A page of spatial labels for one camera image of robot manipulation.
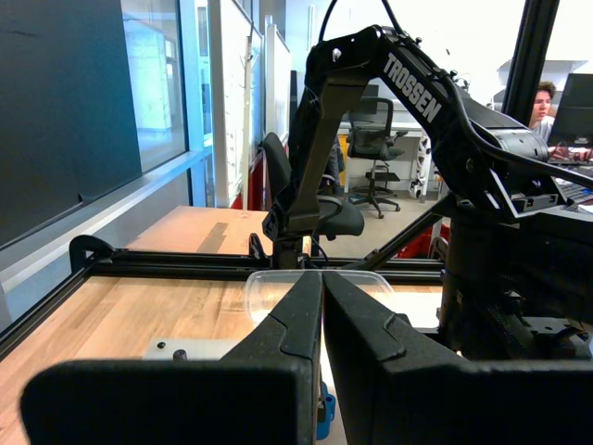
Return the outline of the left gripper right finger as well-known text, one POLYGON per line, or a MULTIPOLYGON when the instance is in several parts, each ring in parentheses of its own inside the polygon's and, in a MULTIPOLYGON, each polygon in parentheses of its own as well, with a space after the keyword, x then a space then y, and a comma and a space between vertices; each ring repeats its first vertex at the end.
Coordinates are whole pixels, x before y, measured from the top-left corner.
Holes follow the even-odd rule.
POLYGON ((588 444, 592 367, 473 362, 327 272, 323 330, 351 444, 588 444))

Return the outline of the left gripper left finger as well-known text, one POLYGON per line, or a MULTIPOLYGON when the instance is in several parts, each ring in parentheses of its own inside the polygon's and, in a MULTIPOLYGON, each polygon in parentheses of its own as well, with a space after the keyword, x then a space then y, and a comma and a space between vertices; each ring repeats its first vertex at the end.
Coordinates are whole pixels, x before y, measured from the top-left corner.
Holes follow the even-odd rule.
POLYGON ((63 362, 33 377, 33 444, 310 444, 320 392, 322 278, 304 273, 217 361, 63 362))

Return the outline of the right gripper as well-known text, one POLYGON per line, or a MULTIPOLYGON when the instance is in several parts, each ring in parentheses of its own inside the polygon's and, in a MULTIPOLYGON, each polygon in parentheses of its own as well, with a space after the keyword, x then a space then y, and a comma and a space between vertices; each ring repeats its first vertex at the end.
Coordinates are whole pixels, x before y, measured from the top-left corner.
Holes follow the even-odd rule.
POLYGON ((271 267, 275 270, 307 269, 310 263, 311 237, 272 242, 271 267))

